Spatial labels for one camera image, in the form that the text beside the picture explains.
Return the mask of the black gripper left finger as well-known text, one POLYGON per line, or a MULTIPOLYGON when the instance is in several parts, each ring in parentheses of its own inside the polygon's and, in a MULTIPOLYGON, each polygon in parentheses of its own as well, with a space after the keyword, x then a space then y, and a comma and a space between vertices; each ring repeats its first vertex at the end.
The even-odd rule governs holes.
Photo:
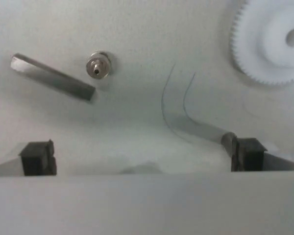
POLYGON ((54 154, 52 140, 19 143, 0 157, 0 177, 56 176, 54 154))

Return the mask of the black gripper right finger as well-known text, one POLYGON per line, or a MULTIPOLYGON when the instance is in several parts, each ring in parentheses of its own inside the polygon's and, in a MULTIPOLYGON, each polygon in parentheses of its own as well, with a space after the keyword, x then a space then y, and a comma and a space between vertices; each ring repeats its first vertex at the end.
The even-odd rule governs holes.
POLYGON ((271 154, 256 138, 232 140, 231 171, 294 171, 294 159, 271 154))

